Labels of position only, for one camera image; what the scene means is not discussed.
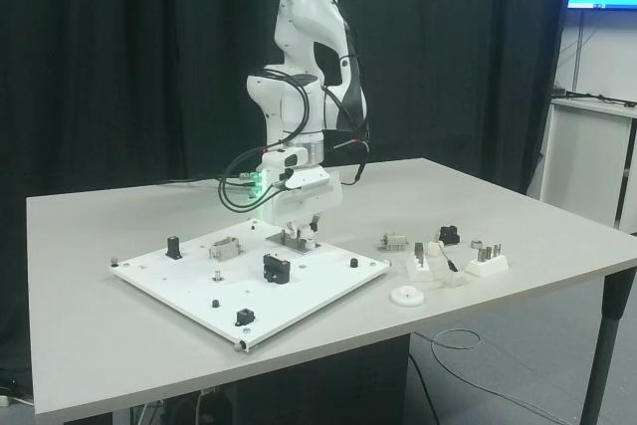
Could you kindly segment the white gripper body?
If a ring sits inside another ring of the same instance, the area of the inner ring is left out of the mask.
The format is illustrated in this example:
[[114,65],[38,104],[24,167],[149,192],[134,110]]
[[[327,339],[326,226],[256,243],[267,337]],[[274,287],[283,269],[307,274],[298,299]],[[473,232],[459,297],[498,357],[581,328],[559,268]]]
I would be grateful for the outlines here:
[[336,207],[342,200],[338,172],[295,171],[286,190],[271,202],[271,223],[309,223],[315,215]]

